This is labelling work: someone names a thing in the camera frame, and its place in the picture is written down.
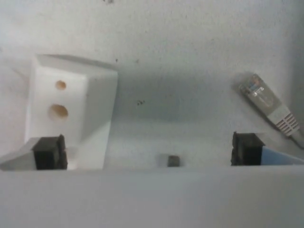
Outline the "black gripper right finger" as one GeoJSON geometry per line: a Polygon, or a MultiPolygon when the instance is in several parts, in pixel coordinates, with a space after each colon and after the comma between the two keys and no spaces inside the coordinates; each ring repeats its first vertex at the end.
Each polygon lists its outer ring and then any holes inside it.
{"type": "Polygon", "coordinates": [[[277,145],[264,133],[238,133],[232,137],[232,166],[303,165],[304,159],[277,145]]]}

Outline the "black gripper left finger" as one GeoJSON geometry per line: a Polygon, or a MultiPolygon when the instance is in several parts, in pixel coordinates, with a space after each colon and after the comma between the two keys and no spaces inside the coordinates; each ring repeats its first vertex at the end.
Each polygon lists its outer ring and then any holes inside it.
{"type": "Polygon", "coordinates": [[[19,150],[0,158],[2,171],[67,170],[65,137],[30,138],[19,150]]]}

